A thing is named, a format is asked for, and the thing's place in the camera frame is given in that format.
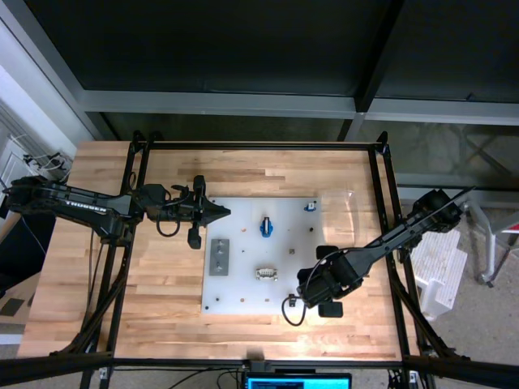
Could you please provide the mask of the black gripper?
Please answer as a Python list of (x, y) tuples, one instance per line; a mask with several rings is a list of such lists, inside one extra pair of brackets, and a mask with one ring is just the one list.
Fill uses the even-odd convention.
[[(191, 190), (188, 186), (180, 185), (173, 185), (171, 188), (179, 192), (179, 196), (173, 200), (174, 204), (171, 207), (173, 221), (177, 223), (178, 227), (182, 222), (191, 223), (187, 232), (187, 243), (190, 248), (200, 248), (202, 239), (199, 235), (199, 228), (204, 226), (203, 214), (207, 202), (204, 176), (194, 177)], [(207, 209), (210, 211), (207, 215), (207, 224), (231, 215), (231, 211), (215, 199), (208, 199)]]
[(331, 274), (330, 262), (337, 259), (341, 251), (336, 246), (318, 246), (317, 262), (314, 267), (298, 271), (298, 296), (304, 310), (317, 307), (321, 318), (342, 318), (343, 305), (333, 301), (333, 293), (341, 291), (341, 285)]

